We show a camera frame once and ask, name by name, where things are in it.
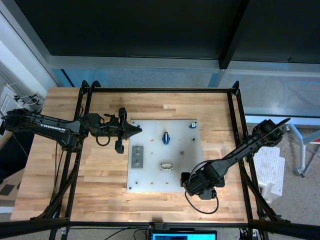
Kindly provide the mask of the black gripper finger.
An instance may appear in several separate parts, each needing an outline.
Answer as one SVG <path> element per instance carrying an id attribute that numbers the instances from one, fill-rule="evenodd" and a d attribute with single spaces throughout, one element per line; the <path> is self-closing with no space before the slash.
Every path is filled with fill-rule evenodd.
<path id="1" fill-rule="evenodd" d="M 139 126 L 131 125 L 129 122 L 125 121 L 124 128 L 127 131 L 141 131 L 142 129 Z"/>
<path id="2" fill-rule="evenodd" d="M 141 133 L 142 130 L 126 130 L 124 133 L 124 138 L 129 139 L 130 137 Z"/>

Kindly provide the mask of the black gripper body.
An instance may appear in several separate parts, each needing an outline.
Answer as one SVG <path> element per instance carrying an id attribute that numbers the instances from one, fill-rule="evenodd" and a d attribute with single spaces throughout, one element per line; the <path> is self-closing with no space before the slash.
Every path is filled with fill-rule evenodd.
<path id="1" fill-rule="evenodd" d="M 189 177 L 191 176 L 190 172 L 182 172 L 181 173 L 181 179 L 180 179 L 180 186 L 183 187 L 183 183 L 186 182 Z M 221 180 L 219 180 L 218 184 L 215 185 L 217 188 L 223 188 L 225 186 L 225 178 L 222 177 Z"/>
<path id="2" fill-rule="evenodd" d="M 104 116 L 109 117 L 109 122 L 106 124 L 106 134 L 109 138 L 117 137 L 114 149 L 118 154 L 123 154 L 123 139 L 128 138 L 126 132 L 127 111 L 124 107 L 121 107 L 118 110 L 118 117 L 107 113 Z"/>

